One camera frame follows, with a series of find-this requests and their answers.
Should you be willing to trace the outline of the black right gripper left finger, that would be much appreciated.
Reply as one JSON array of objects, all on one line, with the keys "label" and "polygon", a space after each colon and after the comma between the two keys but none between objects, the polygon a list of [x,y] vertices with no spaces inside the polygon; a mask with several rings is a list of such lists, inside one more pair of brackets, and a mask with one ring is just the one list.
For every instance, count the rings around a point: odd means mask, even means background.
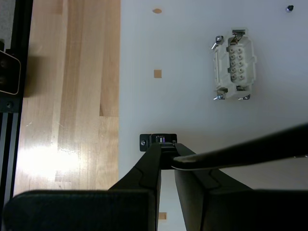
[{"label": "black right gripper left finger", "polygon": [[9,231],[155,231],[158,228],[161,146],[152,145],[108,190],[36,190],[3,211]]}]

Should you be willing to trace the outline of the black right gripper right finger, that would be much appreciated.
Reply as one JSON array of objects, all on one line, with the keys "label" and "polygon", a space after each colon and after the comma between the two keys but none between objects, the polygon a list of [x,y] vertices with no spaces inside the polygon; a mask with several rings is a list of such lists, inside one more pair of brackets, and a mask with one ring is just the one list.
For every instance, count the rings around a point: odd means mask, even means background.
[{"label": "black right gripper right finger", "polygon": [[205,154],[177,144],[173,160],[187,228],[201,231],[305,231],[308,192],[254,190],[222,172],[301,154],[302,146],[245,143]]}]

